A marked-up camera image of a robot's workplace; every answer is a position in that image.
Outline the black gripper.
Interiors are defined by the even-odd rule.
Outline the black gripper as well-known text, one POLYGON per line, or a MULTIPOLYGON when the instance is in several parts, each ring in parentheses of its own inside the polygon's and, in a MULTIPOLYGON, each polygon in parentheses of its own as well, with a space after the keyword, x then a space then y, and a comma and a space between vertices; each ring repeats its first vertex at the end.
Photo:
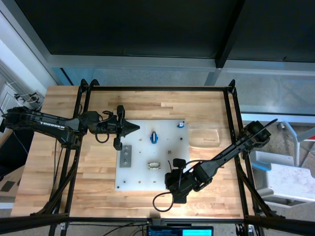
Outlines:
POLYGON ((177 168, 176 175, 178 180, 174 183, 174 174, 166 173, 166 189, 173 192, 173 203, 186 204, 188 194, 191 191, 197 191, 197 180, 194 173, 195 168, 191 167, 184 172, 184 168, 187 166, 187 163, 184 159, 179 158, 173 160, 173 166, 177 168))
POLYGON ((127 121, 125 117, 125 109, 123 105, 117 107, 116 115, 113 112, 106 111, 108 118, 106 119, 106 131, 108 134, 115 134, 113 141, 115 150, 122 150, 121 135, 126 135, 140 129, 139 125, 127 121))

